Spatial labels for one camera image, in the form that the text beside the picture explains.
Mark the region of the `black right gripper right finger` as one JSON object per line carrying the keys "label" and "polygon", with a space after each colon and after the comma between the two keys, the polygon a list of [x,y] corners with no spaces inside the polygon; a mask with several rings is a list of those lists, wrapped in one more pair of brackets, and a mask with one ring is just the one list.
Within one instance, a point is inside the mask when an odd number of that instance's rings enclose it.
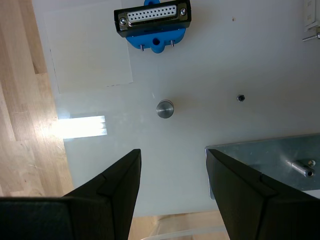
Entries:
{"label": "black right gripper right finger", "polygon": [[320,200],[216,149],[209,185],[231,240],[318,240]]}

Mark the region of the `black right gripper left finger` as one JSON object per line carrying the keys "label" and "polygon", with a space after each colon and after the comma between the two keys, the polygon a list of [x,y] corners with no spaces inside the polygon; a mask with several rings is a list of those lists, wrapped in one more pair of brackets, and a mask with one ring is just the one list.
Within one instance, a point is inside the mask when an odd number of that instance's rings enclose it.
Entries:
{"label": "black right gripper left finger", "polygon": [[1,197],[2,240],[126,240],[141,180],[141,150],[62,197]]}

